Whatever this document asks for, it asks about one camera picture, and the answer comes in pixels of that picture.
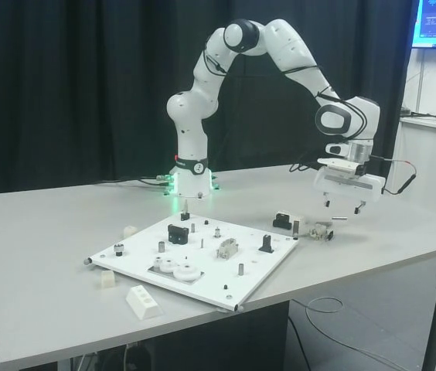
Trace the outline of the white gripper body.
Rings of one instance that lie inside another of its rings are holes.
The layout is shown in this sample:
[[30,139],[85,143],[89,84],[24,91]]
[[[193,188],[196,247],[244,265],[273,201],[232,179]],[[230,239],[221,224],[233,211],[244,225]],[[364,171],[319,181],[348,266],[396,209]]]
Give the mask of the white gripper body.
[[383,177],[371,174],[354,175],[322,167],[315,176],[314,187],[323,193],[376,202],[381,196]]

